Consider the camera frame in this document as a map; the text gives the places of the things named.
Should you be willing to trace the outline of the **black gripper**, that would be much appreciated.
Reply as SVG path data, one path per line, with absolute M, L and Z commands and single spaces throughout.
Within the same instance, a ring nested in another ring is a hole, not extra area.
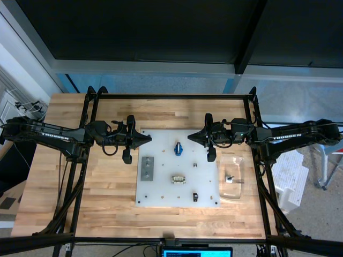
M 226 119 L 223 119 L 221 122 L 214 122 L 212 114 L 206 113 L 205 127 L 198 132 L 188 135 L 189 140 L 208 148 L 208 162 L 216 160 L 217 152 L 215 147 L 221 149 L 231 147 L 231 135 L 229 130 L 225 128 L 225 125 L 229 125 Z
M 126 124 L 116 120 L 112 120 L 111 122 L 117 125 L 117 129 L 114 130 L 109 137 L 110 146 L 115 146 L 116 151 L 119 146 L 124 146 L 125 149 L 123 150 L 122 160 L 125 164 L 131 164 L 132 156 L 130 152 L 132 145 L 133 148 L 136 149 L 141 145 L 151 142 L 152 138 L 135 130 L 136 121 L 133 115 L 127 117 Z

